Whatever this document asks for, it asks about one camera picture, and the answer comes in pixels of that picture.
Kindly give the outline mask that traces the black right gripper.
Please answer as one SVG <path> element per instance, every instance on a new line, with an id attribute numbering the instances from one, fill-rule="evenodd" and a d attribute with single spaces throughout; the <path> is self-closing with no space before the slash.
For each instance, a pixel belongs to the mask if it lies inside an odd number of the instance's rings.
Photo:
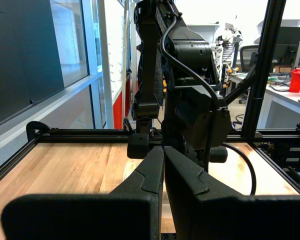
<path id="1" fill-rule="evenodd" d="M 202 86 L 168 91 L 160 144 L 173 147 L 204 169 L 209 163 L 225 163 L 228 107 L 221 95 L 216 97 L 218 107 Z"/>

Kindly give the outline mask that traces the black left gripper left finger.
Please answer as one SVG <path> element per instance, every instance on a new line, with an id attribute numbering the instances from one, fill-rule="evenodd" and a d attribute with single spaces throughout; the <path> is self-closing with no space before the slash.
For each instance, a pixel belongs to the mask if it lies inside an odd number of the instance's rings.
<path id="1" fill-rule="evenodd" d="M 28 194 L 1 214 L 8 240 L 158 240 L 164 151 L 154 147 L 108 194 Z"/>

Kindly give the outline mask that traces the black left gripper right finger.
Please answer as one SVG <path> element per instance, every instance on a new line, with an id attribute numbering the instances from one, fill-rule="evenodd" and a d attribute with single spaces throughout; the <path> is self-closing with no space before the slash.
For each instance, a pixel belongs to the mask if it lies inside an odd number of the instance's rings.
<path id="1" fill-rule="evenodd" d="M 171 146 L 165 186 L 179 240 L 300 238 L 300 195 L 243 195 Z"/>

